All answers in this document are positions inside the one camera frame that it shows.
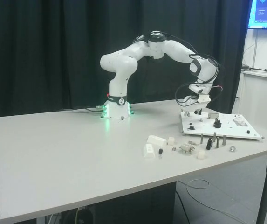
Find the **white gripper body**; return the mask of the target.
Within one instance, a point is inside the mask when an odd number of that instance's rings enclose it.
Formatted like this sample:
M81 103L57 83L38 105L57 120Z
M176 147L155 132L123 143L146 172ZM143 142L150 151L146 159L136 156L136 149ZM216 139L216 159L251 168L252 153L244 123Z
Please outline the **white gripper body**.
M211 99L209 94L195 94L186 96L183 99L181 106L184 109L203 109L210 103Z

